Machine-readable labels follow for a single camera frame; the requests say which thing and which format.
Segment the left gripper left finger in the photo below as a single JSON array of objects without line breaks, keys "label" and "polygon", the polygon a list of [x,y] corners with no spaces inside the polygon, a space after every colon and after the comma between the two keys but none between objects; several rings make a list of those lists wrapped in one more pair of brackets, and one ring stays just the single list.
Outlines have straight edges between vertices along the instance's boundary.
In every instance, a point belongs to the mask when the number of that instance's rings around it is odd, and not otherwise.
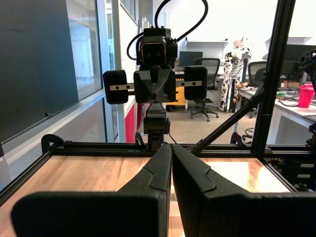
[{"label": "left gripper left finger", "polygon": [[11,222],[19,237],[165,237],[172,151],[162,145],[116,192],[37,192],[18,200]]}]

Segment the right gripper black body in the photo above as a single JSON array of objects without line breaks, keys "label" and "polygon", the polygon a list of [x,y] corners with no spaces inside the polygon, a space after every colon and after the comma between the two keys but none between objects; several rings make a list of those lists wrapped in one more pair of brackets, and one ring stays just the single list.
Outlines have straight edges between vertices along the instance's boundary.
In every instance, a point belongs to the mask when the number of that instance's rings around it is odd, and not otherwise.
[{"label": "right gripper black body", "polygon": [[[158,80],[158,70],[149,70],[154,87]],[[124,104],[130,95],[135,96],[134,81],[127,82],[124,70],[106,71],[103,74],[106,99],[109,104]],[[203,100],[207,94],[207,69],[204,66],[185,67],[183,81],[176,80],[176,88],[184,88],[186,100]]]}]

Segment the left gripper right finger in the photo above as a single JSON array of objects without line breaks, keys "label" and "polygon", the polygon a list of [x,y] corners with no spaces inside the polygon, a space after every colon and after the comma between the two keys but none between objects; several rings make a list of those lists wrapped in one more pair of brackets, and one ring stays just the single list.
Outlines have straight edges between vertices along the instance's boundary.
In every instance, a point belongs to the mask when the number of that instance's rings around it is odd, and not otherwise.
[{"label": "left gripper right finger", "polygon": [[188,237],[313,237],[313,193],[251,193],[173,146],[173,184]]}]

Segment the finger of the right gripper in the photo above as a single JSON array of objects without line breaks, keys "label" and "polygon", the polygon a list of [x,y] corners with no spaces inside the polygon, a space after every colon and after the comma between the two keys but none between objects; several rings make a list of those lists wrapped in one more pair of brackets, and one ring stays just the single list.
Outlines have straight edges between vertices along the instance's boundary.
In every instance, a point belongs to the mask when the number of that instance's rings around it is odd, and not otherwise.
[{"label": "finger of the right gripper", "polygon": [[137,103],[153,103],[154,83],[150,71],[136,71],[133,75],[134,92]]},{"label": "finger of the right gripper", "polygon": [[172,69],[158,70],[154,100],[157,102],[174,102],[176,100],[176,76]]}]

